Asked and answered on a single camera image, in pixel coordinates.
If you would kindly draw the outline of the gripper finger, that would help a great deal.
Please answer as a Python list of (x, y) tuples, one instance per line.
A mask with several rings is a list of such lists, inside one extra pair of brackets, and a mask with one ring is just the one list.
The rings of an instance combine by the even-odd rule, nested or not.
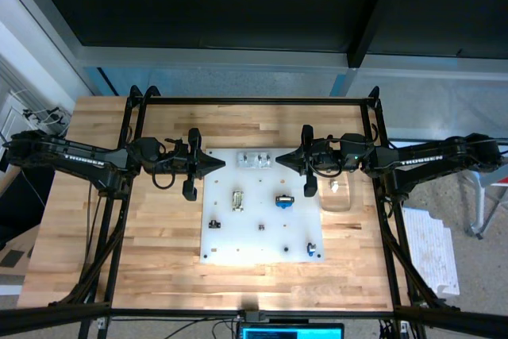
[(294, 159), (276, 159), (275, 162), (280, 164), (286, 168), (291, 169), (292, 171), (297, 172), (298, 174), (302, 173), (302, 161), (294, 160)]
[(225, 164), (224, 160), (207, 155), (202, 150), (198, 151), (198, 162), (200, 164)]
[(302, 159), (302, 146), (299, 146), (291, 152), (285, 152), (275, 158), (276, 160), (301, 160)]
[(199, 164), (198, 165), (198, 177), (205, 177), (213, 171), (221, 169), (225, 164)]

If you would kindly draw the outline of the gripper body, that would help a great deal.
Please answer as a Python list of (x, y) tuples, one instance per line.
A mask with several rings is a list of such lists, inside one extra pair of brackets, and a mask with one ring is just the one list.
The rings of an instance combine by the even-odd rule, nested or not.
[(198, 190), (194, 186), (194, 181), (198, 177), (198, 151), (201, 149), (202, 136), (198, 128), (192, 128), (188, 132), (187, 144), (182, 140), (167, 141), (175, 144), (174, 150), (167, 157), (167, 162), (163, 164), (163, 174), (171, 175), (171, 182), (167, 186), (160, 186), (161, 190), (167, 190), (175, 184), (177, 175), (186, 175), (187, 179), (183, 182), (183, 196), (187, 201), (196, 201)]
[(341, 174), (341, 160), (330, 144), (333, 137), (314, 138), (314, 129), (311, 125), (302, 127), (303, 169), (306, 178), (303, 187), (304, 196), (312, 198), (318, 188), (317, 175), (325, 179), (333, 179)]

